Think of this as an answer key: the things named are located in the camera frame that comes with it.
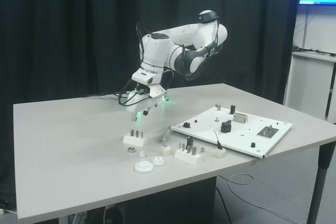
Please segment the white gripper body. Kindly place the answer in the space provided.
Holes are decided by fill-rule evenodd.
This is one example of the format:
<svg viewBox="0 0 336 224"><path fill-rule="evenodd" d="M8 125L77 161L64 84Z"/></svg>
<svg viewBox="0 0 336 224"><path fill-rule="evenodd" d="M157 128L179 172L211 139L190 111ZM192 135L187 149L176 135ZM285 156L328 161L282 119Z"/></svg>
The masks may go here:
<svg viewBox="0 0 336 224"><path fill-rule="evenodd" d="M159 103L159 97L152 98L148 93L139 94L134 90L129 93L124 106L130 113L137 114L140 111L148 110L157 103Z"/></svg>

